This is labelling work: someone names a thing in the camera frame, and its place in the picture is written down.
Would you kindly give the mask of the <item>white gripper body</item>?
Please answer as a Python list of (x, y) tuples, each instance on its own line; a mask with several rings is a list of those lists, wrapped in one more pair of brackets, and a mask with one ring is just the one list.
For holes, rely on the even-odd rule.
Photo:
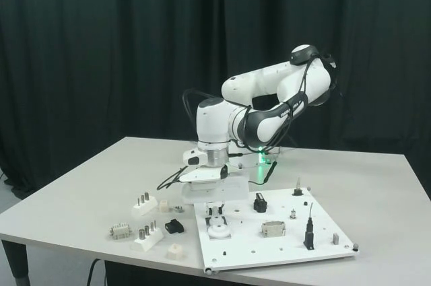
[(181, 190), (184, 204), (226, 202), (247, 199), (246, 180), (219, 180), (204, 183), (186, 183)]

